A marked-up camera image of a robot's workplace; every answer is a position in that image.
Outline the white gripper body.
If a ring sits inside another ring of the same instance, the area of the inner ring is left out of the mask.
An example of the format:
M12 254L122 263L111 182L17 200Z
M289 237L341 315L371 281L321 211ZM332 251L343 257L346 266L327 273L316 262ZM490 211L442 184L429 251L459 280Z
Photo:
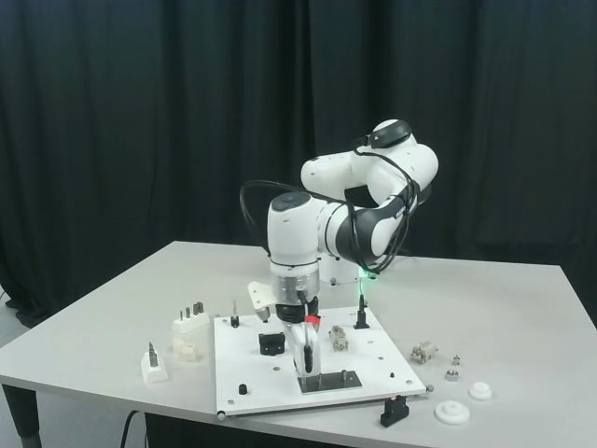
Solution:
M284 322L283 328L298 377L319 375L322 369L318 328L306 322Z

